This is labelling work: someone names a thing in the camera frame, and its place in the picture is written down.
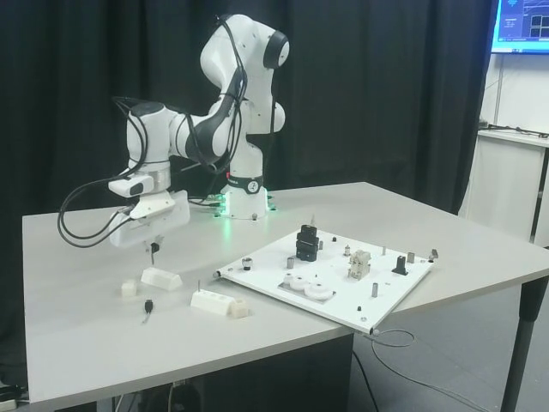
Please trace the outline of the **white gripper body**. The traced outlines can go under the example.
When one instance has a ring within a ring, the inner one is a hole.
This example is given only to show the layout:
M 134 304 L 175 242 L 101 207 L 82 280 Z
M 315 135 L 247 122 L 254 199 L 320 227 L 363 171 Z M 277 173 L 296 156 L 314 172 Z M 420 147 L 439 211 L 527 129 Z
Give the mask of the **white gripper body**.
M 136 205 L 121 208 L 112 217 L 109 225 L 112 245 L 128 248 L 152 243 L 190 221 L 188 192 L 162 191 L 140 196 Z

